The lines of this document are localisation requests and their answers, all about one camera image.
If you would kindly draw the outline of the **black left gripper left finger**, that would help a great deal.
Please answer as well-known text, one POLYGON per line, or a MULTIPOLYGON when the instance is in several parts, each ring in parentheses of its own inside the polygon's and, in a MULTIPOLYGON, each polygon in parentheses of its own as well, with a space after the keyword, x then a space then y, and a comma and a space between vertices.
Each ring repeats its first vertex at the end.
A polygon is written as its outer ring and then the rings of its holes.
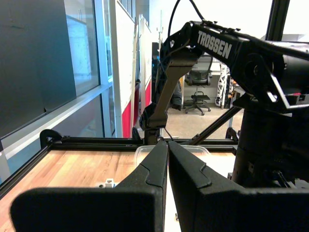
POLYGON ((161 232, 168 144, 158 142, 114 188, 34 188, 18 195, 11 220, 18 232, 161 232))

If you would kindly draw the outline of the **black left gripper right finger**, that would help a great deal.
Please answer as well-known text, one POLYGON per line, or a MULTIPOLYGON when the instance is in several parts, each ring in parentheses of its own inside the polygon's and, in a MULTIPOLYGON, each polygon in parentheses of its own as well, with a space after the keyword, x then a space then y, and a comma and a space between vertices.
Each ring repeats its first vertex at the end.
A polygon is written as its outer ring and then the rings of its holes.
POLYGON ((169 142, 169 178, 183 232, 306 232, 309 192, 244 188, 176 142, 169 142))

